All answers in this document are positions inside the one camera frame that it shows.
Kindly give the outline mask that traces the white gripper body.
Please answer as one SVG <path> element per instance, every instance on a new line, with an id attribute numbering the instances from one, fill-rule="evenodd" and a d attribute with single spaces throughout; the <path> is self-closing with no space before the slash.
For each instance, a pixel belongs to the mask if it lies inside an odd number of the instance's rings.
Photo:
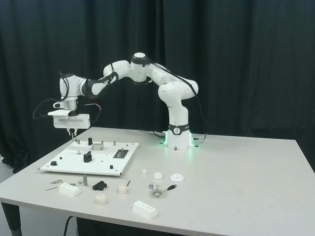
<path id="1" fill-rule="evenodd" d="M 78 114 L 70 117 L 68 114 L 51 114 L 55 128 L 89 128 L 90 115 Z"/>

